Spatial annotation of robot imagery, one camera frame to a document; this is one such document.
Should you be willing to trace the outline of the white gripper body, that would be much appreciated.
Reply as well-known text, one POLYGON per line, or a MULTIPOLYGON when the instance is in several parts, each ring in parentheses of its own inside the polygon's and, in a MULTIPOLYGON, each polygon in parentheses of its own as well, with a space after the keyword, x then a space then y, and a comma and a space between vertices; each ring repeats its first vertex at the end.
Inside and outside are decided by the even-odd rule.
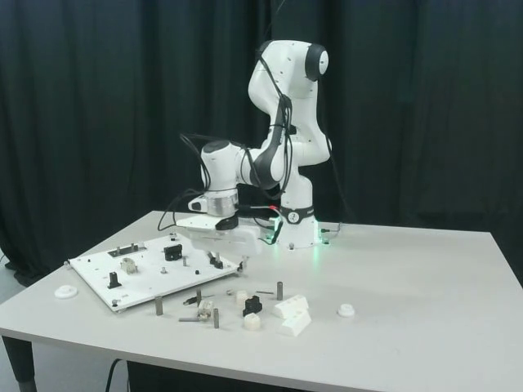
POLYGON ((205 252, 256 256, 262 252, 261 231, 253 226, 239 226, 231 230, 182 229, 193 248, 205 252))

